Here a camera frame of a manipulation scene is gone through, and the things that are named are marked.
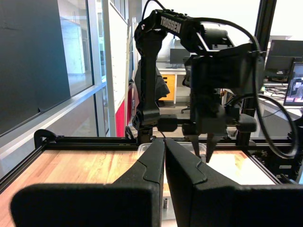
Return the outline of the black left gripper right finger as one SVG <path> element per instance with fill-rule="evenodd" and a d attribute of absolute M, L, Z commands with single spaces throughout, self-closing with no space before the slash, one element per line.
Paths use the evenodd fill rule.
<path fill-rule="evenodd" d="M 240 185 L 174 140 L 165 144 L 166 176 L 178 226 L 302 226 L 301 185 Z"/>

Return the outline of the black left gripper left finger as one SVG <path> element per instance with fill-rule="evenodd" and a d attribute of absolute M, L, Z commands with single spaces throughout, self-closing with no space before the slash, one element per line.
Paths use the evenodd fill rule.
<path fill-rule="evenodd" d="M 34 184 L 10 203 L 17 227 L 159 227 L 165 145 L 155 139 L 111 184 Z"/>

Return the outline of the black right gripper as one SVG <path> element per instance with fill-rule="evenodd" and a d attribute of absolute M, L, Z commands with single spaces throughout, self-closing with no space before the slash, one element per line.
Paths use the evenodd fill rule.
<path fill-rule="evenodd" d="M 200 156 L 199 137 L 207 134 L 206 139 L 206 163 L 210 162 L 216 144 L 226 133 L 227 127 L 236 127 L 240 132 L 254 132 L 257 122 L 254 117 L 240 113 L 235 105 L 246 98 L 255 98 L 253 93 L 237 96 L 226 105 L 221 105 L 219 94 L 198 93 L 191 91 L 190 94 L 190 117 L 180 119 L 173 114 L 160 115 L 157 129 L 160 132 L 173 132 L 178 126 L 182 126 L 185 136 L 192 143 L 195 155 Z"/>

